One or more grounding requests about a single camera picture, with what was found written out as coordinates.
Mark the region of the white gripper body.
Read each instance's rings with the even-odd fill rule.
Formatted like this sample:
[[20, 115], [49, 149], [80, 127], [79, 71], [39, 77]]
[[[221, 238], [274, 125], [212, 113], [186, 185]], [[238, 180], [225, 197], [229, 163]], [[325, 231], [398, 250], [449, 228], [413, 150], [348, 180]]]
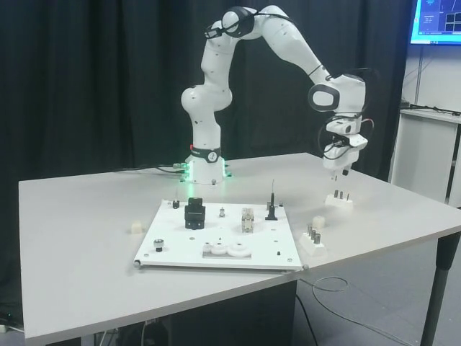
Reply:
[[351, 146], [327, 145], [323, 150], [323, 166], [329, 170], [350, 167], [359, 158], [359, 149]]

